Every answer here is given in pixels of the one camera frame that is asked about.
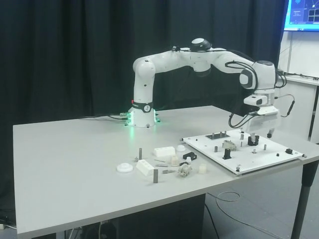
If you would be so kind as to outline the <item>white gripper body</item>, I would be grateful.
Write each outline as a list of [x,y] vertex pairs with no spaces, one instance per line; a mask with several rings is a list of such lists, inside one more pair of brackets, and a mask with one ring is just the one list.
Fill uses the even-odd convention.
[[246,132],[256,132],[258,130],[272,130],[280,125],[281,117],[278,114],[254,116],[245,124]]

